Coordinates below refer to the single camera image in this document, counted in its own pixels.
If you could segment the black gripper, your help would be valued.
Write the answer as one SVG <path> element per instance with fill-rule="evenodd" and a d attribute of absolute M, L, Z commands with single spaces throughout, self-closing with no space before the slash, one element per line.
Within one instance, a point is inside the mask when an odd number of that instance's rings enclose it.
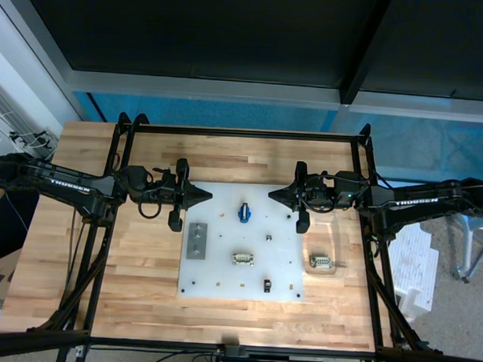
<path fill-rule="evenodd" d="M 173 206 L 173 209 L 169 212 L 167 218 L 168 227 L 172 231 L 183 230 L 181 211 L 188 210 L 191 207 L 195 207 L 196 205 L 213 198 L 213 194 L 210 191 L 198 188 L 193 183 L 187 182 L 188 178 L 189 166 L 187 160 L 178 159 L 176 162 L 175 173 L 171 173 L 170 169 L 164 170 L 163 176 L 156 186 L 156 203 L 160 206 Z M 188 199 L 186 199 L 186 183 L 187 194 L 190 195 Z"/>
<path fill-rule="evenodd" d="M 304 201 L 306 198 L 305 183 L 308 177 L 307 164 L 299 161 L 296 164 L 296 182 L 289 186 L 281 187 L 277 190 L 268 192 L 268 198 L 278 204 L 284 205 L 290 211 L 295 210 L 295 199 L 297 198 L 297 212 L 298 220 L 296 221 L 296 232 L 298 234 L 305 234 L 310 227 L 310 215 L 306 211 Z"/>

